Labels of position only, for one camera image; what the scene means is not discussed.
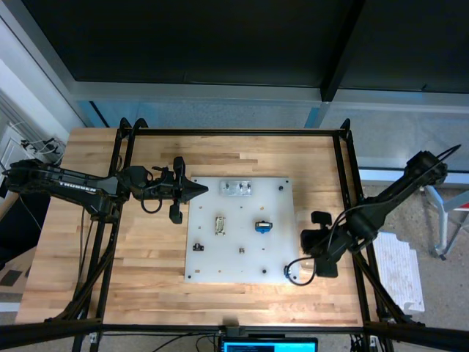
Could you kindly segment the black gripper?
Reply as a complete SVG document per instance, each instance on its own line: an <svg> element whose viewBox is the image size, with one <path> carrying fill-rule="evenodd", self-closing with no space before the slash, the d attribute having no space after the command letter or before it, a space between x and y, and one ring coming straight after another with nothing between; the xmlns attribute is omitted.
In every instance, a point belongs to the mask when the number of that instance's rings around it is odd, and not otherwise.
<svg viewBox="0 0 469 352"><path fill-rule="evenodd" d="M187 203L209 191L207 186L185 177L185 162L181 156L174 159L172 171L169 171L167 167L162 168L155 189L156 199L159 203L157 209L153 210L152 213L158 213L161 210L164 200L171 200L173 204L169 207L169 218L174 224L182 223L181 203Z"/></svg>
<svg viewBox="0 0 469 352"><path fill-rule="evenodd" d="M302 252L314 258L315 274L318 277L336 278L338 276L337 262L345 252L341 223L345 215L342 213L332 221L330 213L314 211L311 221L318 224L318 230L303 230L300 234Z"/></svg>

